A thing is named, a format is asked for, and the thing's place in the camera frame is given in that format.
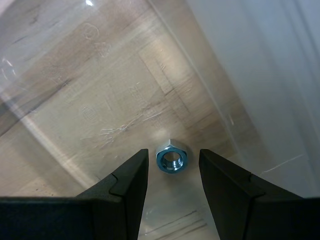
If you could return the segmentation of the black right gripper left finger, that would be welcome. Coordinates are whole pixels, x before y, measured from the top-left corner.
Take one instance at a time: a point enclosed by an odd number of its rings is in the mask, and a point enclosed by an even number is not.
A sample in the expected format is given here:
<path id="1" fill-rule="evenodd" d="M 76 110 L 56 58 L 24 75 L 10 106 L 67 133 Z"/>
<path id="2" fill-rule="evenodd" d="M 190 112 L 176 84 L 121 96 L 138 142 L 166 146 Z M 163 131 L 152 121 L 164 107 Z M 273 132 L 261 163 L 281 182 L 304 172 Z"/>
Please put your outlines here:
<path id="1" fill-rule="evenodd" d="M 141 149 L 74 197 L 2 197 L 3 240 L 135 240 L 148 187 L 149 152 Z"/>

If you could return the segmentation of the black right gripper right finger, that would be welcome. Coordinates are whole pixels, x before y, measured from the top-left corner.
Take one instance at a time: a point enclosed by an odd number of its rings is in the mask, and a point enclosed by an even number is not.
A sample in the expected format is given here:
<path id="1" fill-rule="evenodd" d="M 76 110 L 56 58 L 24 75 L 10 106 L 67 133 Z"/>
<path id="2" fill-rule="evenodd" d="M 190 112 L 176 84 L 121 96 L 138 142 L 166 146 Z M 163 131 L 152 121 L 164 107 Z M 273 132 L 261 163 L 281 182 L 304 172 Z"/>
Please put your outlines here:
<path id="1" fill-rule="evenodd" d="M 222 240 L 318 240 L 320 199 L 304 198 L 209 149 L 199 152 L 203 190 Z"/>

